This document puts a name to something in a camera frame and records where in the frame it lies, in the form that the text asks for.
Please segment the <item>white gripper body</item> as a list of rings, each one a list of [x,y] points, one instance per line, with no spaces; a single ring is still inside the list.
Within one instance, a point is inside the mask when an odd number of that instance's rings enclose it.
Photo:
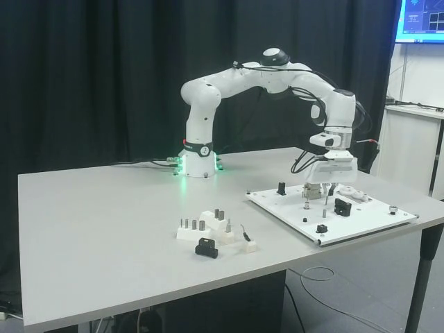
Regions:
[[[357,158],[315,162],[309,168],[310,183],[351,183],[357,179]]]

